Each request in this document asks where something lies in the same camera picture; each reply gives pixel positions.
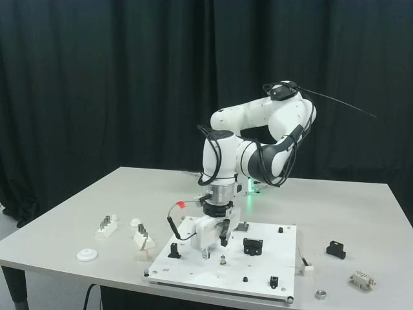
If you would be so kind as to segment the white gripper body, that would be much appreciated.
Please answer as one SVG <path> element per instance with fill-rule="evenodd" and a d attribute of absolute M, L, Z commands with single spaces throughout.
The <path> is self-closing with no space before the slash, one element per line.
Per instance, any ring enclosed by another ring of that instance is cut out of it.
<path fill-rule="evenodd" d="M 204 216 L 194 222 L 192 232 L 195 236 L 191 237 L 191 247 L 197 251 L 210 248 L 213 245 L 221 245 L 219 234 L 221 232 L 220 223 L 228 218 L 214 218 L 210 216 Z M 233 230 L 233 221 L 230 220 L 230 233 Z"/>

